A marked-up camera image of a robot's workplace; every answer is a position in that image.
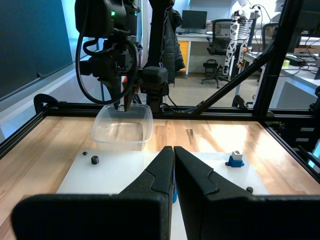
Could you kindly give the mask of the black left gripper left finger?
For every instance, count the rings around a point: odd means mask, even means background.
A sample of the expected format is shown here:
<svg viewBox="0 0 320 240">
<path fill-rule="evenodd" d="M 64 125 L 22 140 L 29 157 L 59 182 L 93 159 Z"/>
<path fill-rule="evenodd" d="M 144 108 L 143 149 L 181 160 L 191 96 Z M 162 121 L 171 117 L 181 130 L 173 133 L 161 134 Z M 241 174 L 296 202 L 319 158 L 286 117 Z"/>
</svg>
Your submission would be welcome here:
<svg viewBox="0 0 320 240">
<path fill-rule="evenodd" d="M 55 194 L 12 210 L 19 240 L 168 240 L 174 152 L 89 150 L 78 154 Z"/>
</svg>

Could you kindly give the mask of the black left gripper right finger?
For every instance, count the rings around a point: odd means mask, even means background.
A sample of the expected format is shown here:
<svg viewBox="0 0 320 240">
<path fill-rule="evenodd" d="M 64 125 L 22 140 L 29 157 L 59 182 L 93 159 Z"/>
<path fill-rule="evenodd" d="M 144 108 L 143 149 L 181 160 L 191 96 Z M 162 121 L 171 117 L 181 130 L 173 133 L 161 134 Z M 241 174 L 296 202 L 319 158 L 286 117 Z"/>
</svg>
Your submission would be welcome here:
<svg viewBox="0 0 320 240">
<path fill-rule="evenodd" d="M 190 240 L 317 240 L 317 195 L 254 195 L 176 146 L 175 182 Z"/>
</svg>

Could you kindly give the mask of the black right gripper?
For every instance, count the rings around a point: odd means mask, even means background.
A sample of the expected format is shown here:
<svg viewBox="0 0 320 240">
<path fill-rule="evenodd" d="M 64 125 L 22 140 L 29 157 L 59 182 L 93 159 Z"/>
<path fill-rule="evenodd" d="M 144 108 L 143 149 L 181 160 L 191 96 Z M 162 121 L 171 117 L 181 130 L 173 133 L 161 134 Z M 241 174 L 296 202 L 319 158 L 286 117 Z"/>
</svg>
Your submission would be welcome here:
<svg viewBox="0 0 320 240">
<path fill-rule="evenodd" d="M 111 99 L 117 101 L 113 103 L 114 109 L 119 108 L 120 99 L 120 80 L 118 77 L 127 76 L 133 80 L 133 85 L 128 87 L 128 82 L 124 83 L 128 93 L 124 96 L 124 111 L 127 112 L 137 91 L 137 85 L 155 85 L 160 86 L 168 83 L 168 71 L 164 67 L 149 66 L 139 68 L 138 58 L 135 53 L 129 50 L 112 50 L 107 54 L 97 54 L 91 56 L 88 60 L 79 62 L 79 71 L 81 75 L 93 75 L 103 81 L 109 92 Z"/>
</svg>

